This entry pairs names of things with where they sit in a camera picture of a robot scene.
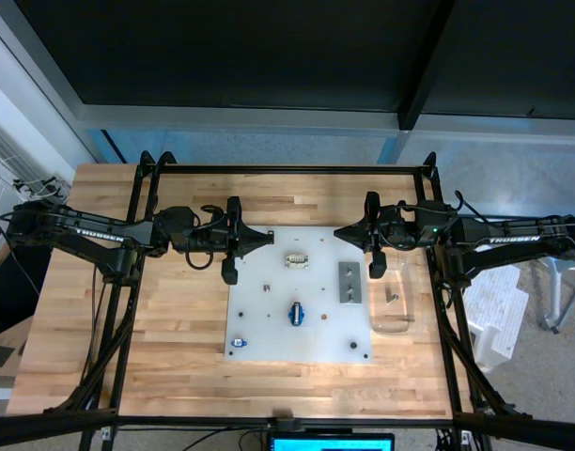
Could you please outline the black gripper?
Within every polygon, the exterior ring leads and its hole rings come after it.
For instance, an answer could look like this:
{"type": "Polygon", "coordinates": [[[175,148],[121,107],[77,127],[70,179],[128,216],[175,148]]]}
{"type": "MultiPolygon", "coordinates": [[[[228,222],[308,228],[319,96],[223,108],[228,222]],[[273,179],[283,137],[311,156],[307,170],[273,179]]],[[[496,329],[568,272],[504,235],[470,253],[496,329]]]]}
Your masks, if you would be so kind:
{"type": "MultiPolygon", "coordinates": [[[[368,192],[365,197],[365,218],[368,224],[369,244],[367,251],[371,253],[369,264],[371,278],[383,278],[387,270],[384,247],[401,252],[414,249],[412,226],[401,215],[406,203],[401,201],[396,205],[382,206],[380,196],[376,192],[368,192]]],[[[365,250],[365,218],[352,225],[345,225],[334,231],[334,236],[360,250],[365,250]]]]}
{"type": "MultiPolygon", "coordinates": [[[[198,222],[193,231],[193,252],[203,253],[209,260],[201,266],[193,265],[196,271],[209,268],[214,255],[223,253],[221,276],[227,285],[238,283],[238,270],[235,257],[239,255],[240,227],[241,227],[241,201],[237,196],[227,199],[226,210],[218,206],[207,204],[200,208],[210,215],[207,223],[198,222]]],[[[260,229],[248,225],[242,226],[242,256],[254,252],[266,245],[274,244],[274,232],[263,226],[260,229]]]]}

